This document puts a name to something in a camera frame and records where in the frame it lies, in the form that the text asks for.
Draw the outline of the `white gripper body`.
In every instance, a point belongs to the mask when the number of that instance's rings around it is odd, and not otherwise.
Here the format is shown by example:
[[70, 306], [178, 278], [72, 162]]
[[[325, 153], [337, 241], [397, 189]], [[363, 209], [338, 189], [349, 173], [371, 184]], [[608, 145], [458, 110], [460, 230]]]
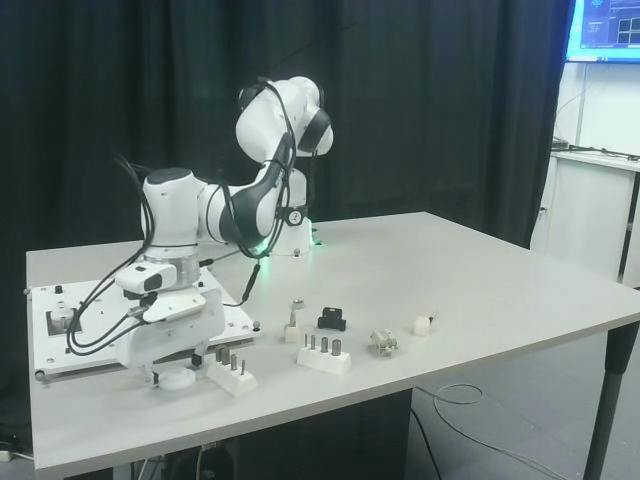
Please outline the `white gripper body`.
[[142, 315], [143, 324], [120, 338], [117, 361], [127, 368], [194, 349], [225, 329], [222, 293], [213, 288], [201, 293], [196, 287], [162, 291]]

